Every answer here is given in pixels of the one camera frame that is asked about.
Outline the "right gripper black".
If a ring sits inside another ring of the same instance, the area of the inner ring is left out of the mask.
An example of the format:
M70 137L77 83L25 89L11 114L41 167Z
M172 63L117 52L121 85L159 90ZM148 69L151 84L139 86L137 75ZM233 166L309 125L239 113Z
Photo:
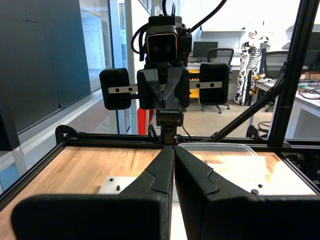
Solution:
M228 100L229 78L230 66L226 63L202 63L199 73L164 63L139 70L136 84L130 84L125 68L105 69L99 74L108 110L128 109L132 100L138 100L141 109L187 108L192 89L199 90L201 105L223 105Z

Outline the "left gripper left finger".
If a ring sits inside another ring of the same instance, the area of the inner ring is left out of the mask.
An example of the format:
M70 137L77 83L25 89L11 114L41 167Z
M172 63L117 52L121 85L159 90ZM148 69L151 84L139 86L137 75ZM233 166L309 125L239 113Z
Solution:
M18 240L168 240L174 150L164 147L119 194L38 194L10 220Z

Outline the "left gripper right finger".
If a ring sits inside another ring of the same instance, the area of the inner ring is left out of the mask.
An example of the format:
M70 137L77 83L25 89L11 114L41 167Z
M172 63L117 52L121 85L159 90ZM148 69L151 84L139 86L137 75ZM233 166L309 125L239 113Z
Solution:
M190 240L317 240L317 195L255 195L176 146L175 185Z

